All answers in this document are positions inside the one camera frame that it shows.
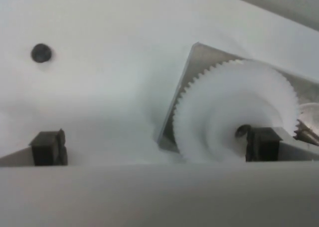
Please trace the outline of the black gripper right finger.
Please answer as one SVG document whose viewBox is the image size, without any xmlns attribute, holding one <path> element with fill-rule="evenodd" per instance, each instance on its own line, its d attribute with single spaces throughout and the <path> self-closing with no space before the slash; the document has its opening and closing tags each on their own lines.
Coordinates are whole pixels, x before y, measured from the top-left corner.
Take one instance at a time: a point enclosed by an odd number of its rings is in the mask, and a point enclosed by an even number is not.
<svg viewBox="0 0 319 227">
<path fill-rule="evenodd" d="M 318 160 L 318 146 L 296 140 L 283 128 L 250 128 L 247 132 L 246 162 Z"/>
</svg>

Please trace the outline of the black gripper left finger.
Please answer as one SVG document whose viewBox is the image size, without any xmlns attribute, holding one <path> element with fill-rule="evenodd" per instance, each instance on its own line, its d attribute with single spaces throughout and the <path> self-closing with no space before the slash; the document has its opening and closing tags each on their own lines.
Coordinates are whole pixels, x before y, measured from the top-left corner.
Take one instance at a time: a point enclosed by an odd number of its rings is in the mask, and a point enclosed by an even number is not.
<svg viewBox="0 0 319 227">
<path fill-rule="evenodd" d="M 41 131 L 19 151 L 0 158 L 2 167 L 67 166 L 68 153 L 63 129 Z"/>
</svg>

